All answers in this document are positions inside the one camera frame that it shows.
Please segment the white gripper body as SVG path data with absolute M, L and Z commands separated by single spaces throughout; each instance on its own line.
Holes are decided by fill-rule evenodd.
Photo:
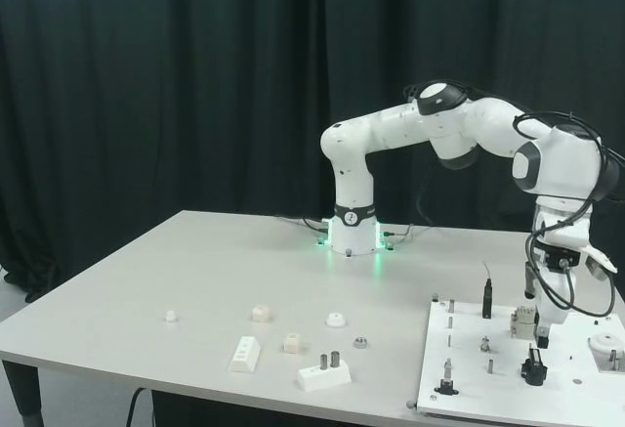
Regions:
M 540 268 L 536 282 L 535 307 L 539 327 L 563 324 L 570 312 L 570 284 L 572 278 Z

